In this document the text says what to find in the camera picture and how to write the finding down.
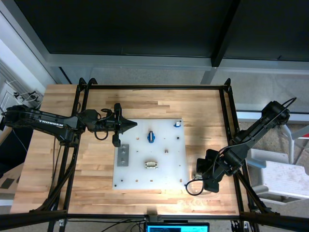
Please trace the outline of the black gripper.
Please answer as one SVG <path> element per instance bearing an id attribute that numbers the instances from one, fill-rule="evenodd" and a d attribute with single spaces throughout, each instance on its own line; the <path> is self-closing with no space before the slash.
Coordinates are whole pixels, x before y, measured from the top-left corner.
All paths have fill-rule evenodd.
<path id="1" fill-rule="evenodd" d="M 119 139 L 119 133 L 121 124 L 123 124 L 122 133 L 126 132 L 129 129 L 134 128 L 138 124 L 137 122 L 128 120 L 122 116 L 122 108 L 120 103 L 116 103 L 114 105 L 114 112 L 109 110 L 106 117 L 107 117 L 106 128 L 108 129 L 108 132 L 110 131 L 114 132 L 114 135 L 112 136 L 112 144 L 115 147 L 120 147 L 121 141 Z"/>
<path id="2" fill-rule="evenodd" d="M 218 151 L 212 149 L 206 151 L 205 165 L 202 174 L 204 189 L 215 193 L 219 191 L 219 182 L 217 178 L 220 175 L 220 166 L 218 160 Z"/>

